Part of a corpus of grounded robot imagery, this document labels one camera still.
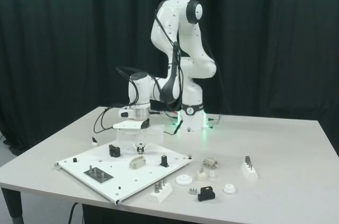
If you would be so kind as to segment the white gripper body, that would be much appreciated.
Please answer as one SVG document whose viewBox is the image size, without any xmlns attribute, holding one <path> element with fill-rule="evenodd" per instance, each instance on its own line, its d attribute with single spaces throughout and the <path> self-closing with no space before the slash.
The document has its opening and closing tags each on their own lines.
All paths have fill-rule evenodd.
<svg viewBox="0 0 339 224">
<path fill-rule="evenodd" d="M 146 129 L 120 129 L 116 141 L 131 144 L 161 144 L 164 140 L 164 125 L 152 125 Z"/>
</svg>

